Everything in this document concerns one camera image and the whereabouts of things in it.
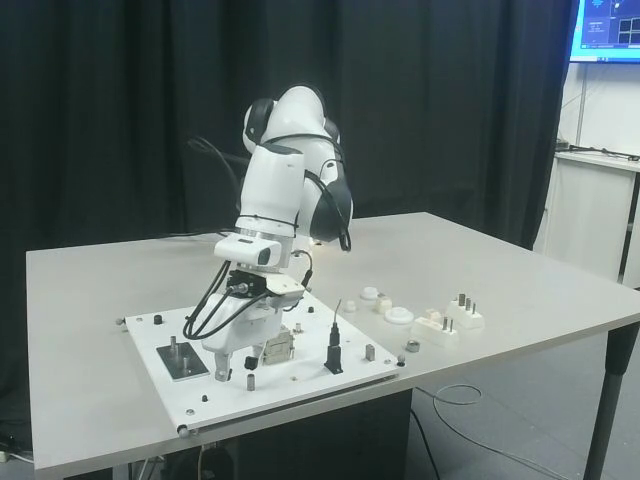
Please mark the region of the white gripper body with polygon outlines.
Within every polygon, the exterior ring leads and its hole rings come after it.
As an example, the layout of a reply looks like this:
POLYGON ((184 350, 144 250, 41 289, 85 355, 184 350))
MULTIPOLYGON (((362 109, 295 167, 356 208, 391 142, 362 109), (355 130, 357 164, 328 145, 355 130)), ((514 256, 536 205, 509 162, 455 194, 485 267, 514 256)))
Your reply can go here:
MULTIPOLYGON (((200 336, 214 330, 248 302, 248 299, 227 298, 200 336)), ((261 300, 223 329, 203 339, 201 345, 205 350, 220 354, 232 354, 246 347, 263 348, 268 340, 279 334, 281 322, 282 310, 272 308, 269 300, 261 300)))

